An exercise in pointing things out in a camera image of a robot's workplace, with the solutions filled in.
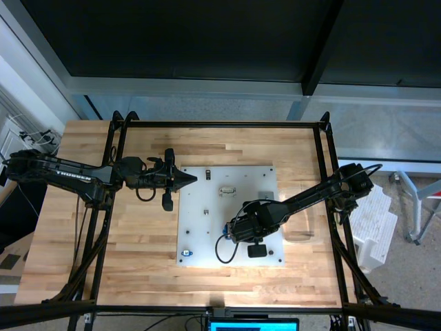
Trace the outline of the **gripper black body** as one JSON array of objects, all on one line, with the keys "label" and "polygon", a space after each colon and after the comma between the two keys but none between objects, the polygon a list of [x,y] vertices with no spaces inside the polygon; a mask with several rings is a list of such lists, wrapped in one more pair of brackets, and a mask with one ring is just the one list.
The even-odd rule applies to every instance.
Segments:
[{"label": "gripper black body", "polygon": [[252,259],[267,256],[263,239],[275,231],[275,227],[266,226],[257,214],[246,214],[227,223],[227,237],[236,245],[249,243],[247,256]]},{"label": "gripper black body", "polygon": [[172,148],[165,150],[164,159],[149,157],[147,160],[154,162],[154,167],[143,170],[139,176],[139,189],[151,189],[152,196],[144,199],[139,195],[142,202],[150,202],[156,196],[156,190],[162,188],[165,190],[162,196],[162,207],[165,211],[173,210],[172,190],[174,187],[174,169],[175,155]]}]

